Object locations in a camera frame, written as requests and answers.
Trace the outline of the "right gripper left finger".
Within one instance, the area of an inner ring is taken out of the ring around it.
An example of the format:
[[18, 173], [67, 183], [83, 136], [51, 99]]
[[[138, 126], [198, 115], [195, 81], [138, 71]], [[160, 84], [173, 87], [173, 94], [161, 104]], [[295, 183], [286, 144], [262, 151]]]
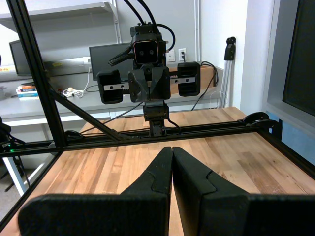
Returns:
[[23, 236], [166, 236], [172, 148], [164, 147], [121, 194], [47, 194], [18, 214]]

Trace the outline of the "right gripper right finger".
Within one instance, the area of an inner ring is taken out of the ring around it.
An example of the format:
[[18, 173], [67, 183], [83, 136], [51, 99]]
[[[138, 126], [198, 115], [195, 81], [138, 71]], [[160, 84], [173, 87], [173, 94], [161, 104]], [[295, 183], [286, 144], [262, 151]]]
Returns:
[[173, 148], [173, 183], [187, 236], [311, 236], [313, 195], [251, 194], [180, 147]]

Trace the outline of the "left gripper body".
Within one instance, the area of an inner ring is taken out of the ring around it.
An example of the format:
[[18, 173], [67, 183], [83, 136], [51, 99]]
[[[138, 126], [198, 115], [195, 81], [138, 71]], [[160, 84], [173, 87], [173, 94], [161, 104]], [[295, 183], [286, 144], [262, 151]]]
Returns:
[[[138, 70], [143, 70], [148, 87], [150, 88], [152, 80], [152, 67], [146, 65]], [[182, 97], [197, 96], [200, 94], [201, 87], [201, 72], [200, 64], [197, 62], [180, 63], [176, 71], [169, 71], [170, 87], [176, 85], [178, 94]], [[123, 101], [123, 94], [125, 90], [129, 93], [129, 84], [122, 82], [118, 70], [110, 72], [99, 72], [97, 75], [97, 83], [101, 101], [104, 104], [116, 104]]]

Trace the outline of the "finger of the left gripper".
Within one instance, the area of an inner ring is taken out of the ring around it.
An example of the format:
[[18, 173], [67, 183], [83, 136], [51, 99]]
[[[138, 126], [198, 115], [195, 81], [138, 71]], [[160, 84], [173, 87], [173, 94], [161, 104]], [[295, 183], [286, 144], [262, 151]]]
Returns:
[[149, 100], [167, 100], [171, 97], [168, 67], [154, 67], [149, 88]]
[[128, 73], [130, 99], [134, 103], [149, 100], [149, 87], [143, 70], [131, 70]]

